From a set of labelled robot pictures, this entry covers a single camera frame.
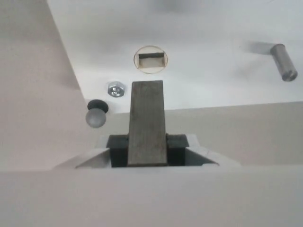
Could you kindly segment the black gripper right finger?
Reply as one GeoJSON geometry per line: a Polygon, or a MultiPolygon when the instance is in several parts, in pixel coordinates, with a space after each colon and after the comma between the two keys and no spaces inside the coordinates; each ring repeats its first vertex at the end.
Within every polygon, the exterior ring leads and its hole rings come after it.
{"type": "Polygon", "coordinates": [[[169,166],[203,166],[207,164],[218,165],[209,159],[207,154],[193,151],[190,146],[200,148],[195,135],[166,134],[167,162],[169,166]]]}

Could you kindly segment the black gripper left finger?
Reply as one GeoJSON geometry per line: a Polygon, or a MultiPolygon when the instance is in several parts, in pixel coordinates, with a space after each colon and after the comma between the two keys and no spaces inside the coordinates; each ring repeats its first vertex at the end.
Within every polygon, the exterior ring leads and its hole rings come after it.
{"type": "Polygon", "coordinates": [[[97,147],[77,156],[76,168],[125,168],[128,167],[128,135],[101,137],[97,147]]]}

